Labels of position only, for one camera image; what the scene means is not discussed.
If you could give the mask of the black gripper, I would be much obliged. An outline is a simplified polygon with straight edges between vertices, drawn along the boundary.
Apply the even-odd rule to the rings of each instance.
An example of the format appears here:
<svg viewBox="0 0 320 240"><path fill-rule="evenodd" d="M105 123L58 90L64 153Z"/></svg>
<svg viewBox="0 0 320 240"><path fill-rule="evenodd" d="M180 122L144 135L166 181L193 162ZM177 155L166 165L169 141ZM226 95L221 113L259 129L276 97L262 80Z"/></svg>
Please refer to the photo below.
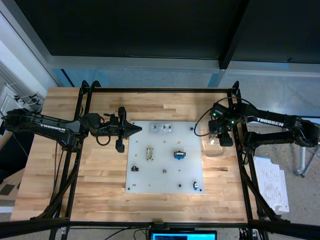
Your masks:
<svg viewBox="0 0 320 240"><path fill-rule="evenodd" d="M115 149L119 153L125 152L125 145L123 144L123 139L125 138L125 122L127 121L127 112L124 106L121 106L118 109L118 116L115 114L104 113L104 116L109 117L109 121L104 125L106 130L106 136L108 137L107 143L104 143L103 146L107 146L111 142L111 137L118 137L115 141ZM129 129L126 132L126 137L139 133L143 128L139 125L139 121L130 120L127 121L126 127Z"/></svg>
<svg viewBox="0 0 320 240"><path fill-rule="evenodd" d="M233 139L229 132L231 128L223 121L210 120L208 122L209 136L219 140L221 147L232 147L234 145Z"/></svg>

